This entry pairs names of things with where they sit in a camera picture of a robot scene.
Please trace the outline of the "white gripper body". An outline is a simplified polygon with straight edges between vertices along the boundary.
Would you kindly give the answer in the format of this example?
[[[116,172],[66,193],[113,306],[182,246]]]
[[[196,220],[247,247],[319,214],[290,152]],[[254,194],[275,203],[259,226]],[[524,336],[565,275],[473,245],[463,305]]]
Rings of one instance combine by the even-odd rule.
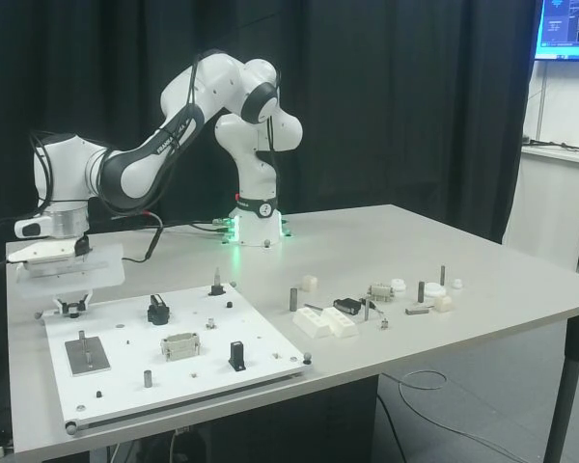
[[[124,282],[122,244],[95,246],[82,256],[74,242],[38,242],[15,252],[16,284],[24,296],[57,296]]]

